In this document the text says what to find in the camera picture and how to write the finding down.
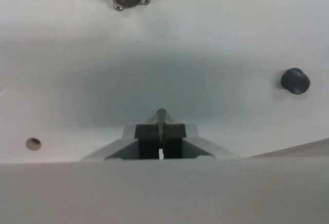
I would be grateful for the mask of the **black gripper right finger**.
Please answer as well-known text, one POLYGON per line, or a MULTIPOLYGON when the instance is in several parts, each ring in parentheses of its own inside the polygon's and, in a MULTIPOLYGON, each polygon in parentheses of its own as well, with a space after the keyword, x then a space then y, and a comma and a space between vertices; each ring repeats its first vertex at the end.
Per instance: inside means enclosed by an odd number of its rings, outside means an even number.
POLYGON ((196 124, 165 124, 162 149, 165 159, 236 159, 238 155, 201 137, 196 124))

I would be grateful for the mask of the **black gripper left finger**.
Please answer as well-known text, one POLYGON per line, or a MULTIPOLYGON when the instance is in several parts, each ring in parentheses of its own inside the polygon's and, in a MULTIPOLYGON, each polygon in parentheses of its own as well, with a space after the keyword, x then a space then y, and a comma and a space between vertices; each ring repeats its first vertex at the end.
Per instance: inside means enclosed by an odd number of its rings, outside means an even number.
POLYGON ((125 126, 122 138, 85 156, 82 161, 159 159, 157 140, 135 138, 136 127, 137 125, 125 126))

